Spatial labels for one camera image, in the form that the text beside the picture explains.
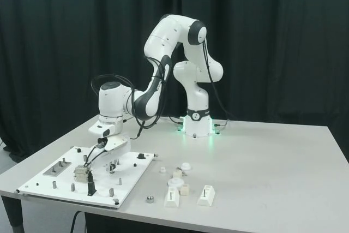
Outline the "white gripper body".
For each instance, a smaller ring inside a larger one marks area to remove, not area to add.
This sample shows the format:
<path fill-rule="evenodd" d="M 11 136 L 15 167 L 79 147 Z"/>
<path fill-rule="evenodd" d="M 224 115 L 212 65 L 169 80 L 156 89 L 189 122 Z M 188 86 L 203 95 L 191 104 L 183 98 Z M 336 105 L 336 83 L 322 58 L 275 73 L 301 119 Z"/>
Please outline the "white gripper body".
<path fill-rule="evenodd" d="M 110 159 L 120 158 L 131 150 L 130 137 L 123 134 L 109 136 L 104 150 Z"/>

